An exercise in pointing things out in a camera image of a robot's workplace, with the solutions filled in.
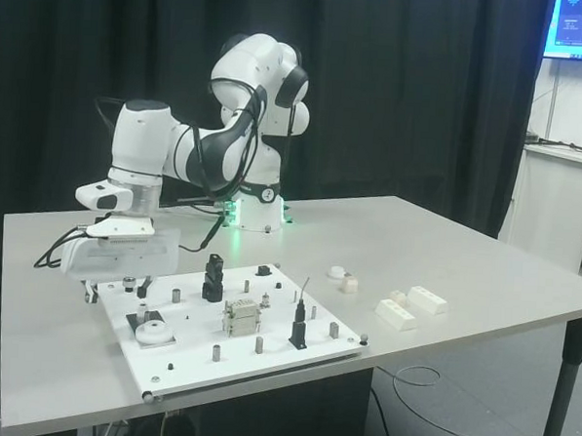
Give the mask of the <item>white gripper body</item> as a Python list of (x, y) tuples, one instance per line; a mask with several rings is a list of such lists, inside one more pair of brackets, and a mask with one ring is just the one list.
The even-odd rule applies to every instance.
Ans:
[(180, 234), (173, 228), (147, 238), (75, 239), (62, 249), (60, 270), (72, 279), (98, 283), (175, 274)]

